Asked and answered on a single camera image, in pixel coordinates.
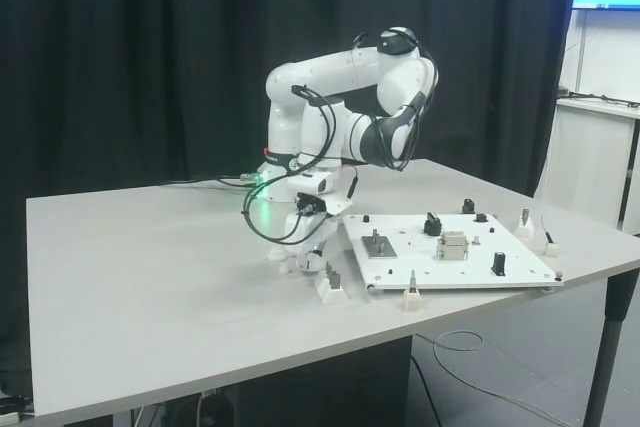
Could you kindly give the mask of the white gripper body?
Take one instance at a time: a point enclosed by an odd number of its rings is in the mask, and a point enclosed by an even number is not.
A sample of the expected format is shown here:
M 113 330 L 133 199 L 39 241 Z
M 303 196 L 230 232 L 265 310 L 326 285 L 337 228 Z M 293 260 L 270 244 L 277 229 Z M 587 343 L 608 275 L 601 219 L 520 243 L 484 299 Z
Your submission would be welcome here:
M 285 239 L 272 245 L 267 254 L 269 261 L 318 263 L 309 261 L 308 253 L 318 244 L 323 253 L 329 238 L 336 233 L 337 220 L 324 212 L 311 215 L 291 213 L 285 222 Z

